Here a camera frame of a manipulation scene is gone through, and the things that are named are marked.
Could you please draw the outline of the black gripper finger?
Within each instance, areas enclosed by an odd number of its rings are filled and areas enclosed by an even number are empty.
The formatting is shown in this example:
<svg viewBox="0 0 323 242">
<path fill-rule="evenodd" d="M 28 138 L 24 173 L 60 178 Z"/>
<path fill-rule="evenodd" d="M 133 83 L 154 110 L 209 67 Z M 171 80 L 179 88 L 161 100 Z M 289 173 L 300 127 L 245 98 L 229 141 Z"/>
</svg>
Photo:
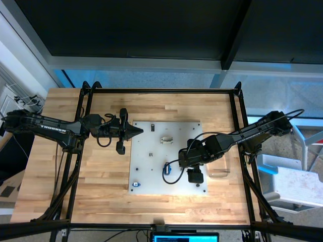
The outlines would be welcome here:
<svg viewBox="0 0 323 242">
<path fill-rule="evenodd" d="M 143 132 L 143 129 L 135 127 L 129 123 L 126 123 L 125 127 L 128 132 Z"/>
<path fill-rule="evenodd" d="M 130 140 L 132 139 L 133 137 L 137 136 L 137 135 L 140 135 L 142 134 L 143 131 L 126 131 L 125 132 L 125 139 L 126 140 Z"/>
</svg>

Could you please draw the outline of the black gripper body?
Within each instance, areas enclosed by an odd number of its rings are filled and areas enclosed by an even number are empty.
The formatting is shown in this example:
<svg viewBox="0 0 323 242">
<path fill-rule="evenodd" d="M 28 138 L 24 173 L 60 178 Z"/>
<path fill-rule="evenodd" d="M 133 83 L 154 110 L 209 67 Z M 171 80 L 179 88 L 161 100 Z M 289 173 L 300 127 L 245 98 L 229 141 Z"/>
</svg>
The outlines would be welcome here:
<svg viewBox="0 0 323 242">
<path fill-rule="evenodd" d="M 110 125 L 110 135 L 112 138 L 118 138 L 119 140 L 116 143 L 116 151 L 120 155 L 125 154 L 125 133 L 126 133 L 126 124 L 128 122 L 128 112 L 125 108 L 120 109 L 119 118 L 115 116 L 114 120 Z"/>
<path fill-rule="evenodd" d="M 201 141 L 187 141 L 187 148 L 179 151 L 179 166 L 187 169 L 188 181 L 193 184 L 204 182 L 200 166 L 209 161 L 209 153 Z"/>
</svg>

